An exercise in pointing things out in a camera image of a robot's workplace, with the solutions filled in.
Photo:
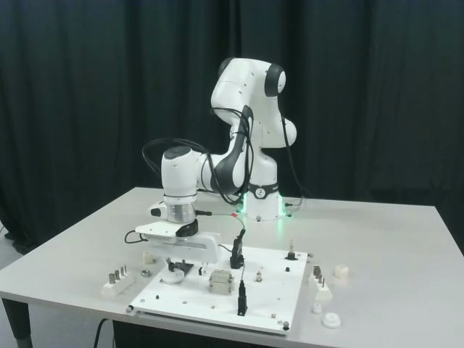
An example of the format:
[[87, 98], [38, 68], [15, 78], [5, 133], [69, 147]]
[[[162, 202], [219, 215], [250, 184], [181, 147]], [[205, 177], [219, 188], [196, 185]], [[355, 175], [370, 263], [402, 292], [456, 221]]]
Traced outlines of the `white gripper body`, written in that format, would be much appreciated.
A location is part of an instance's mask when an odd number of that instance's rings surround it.
[[197, 233], [189, 237], [157, 237], [145, 235], [152, 253], [160, 257], [194, 262], [220, 260], [220, 234]]

